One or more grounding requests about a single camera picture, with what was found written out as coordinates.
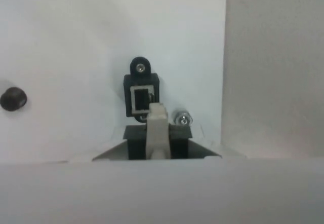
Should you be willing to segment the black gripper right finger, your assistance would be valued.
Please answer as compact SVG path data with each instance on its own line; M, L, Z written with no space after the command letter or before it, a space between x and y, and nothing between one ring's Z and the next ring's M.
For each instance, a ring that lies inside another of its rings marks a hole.
M204 159L222 156L210 149L210 142L191 126L169 124L169 140L172 159Z

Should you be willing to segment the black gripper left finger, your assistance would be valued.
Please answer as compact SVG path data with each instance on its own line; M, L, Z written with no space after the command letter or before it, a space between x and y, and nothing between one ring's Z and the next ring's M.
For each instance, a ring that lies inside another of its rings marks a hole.
M129 161L146 159L146 125L128 125L115 130L112 146L101 150L93 161Z

